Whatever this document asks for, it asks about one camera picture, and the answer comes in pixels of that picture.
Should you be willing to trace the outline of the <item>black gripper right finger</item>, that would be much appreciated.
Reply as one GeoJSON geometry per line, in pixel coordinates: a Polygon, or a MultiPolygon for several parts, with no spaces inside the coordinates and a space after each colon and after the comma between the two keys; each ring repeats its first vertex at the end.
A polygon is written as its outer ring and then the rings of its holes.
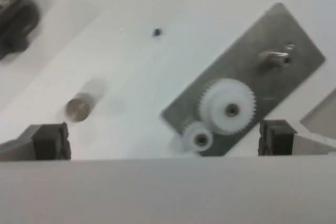
{"type": "Polygon", "coordinates": [[[262,120],[259,132],[259,156],[335,154],[335,139],[310,132],[297,121],[262,120]]]}

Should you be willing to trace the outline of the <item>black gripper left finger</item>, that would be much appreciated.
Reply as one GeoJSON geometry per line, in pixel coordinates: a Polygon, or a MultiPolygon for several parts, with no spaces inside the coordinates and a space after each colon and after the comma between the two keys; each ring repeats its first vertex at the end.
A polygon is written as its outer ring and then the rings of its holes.
{"type": "Polygon", "coordinates": [[[1,161],[70,160],[67,123],[33,124],[16,139],[1,144],[1,161]]]}

